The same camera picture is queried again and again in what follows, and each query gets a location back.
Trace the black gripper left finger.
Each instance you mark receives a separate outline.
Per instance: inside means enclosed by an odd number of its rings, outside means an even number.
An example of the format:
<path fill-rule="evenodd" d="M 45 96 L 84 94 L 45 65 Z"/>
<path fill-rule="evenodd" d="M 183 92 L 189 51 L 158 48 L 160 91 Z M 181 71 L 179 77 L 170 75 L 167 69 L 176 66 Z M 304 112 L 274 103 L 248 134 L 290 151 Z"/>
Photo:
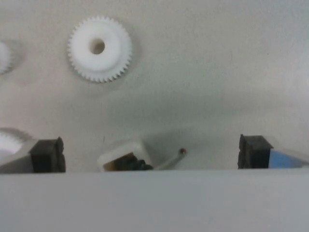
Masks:
<path fill-rule="evenodd" d="M 64 173 L 66 160 L 61 137 L 27 141 L 16 152 L 1 149 L 1 173 Z"/>

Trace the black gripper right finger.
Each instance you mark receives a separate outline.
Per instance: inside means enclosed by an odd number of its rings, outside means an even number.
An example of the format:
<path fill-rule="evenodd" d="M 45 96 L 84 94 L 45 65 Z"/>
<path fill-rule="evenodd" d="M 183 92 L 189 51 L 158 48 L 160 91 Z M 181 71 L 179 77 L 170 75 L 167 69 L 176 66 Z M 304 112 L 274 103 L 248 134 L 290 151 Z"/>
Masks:
<path fill-rule="evenodd" d="M 240 135 L 239 169 L 308 168 L 309 156 L 284 148 L 273 137 Z"/>

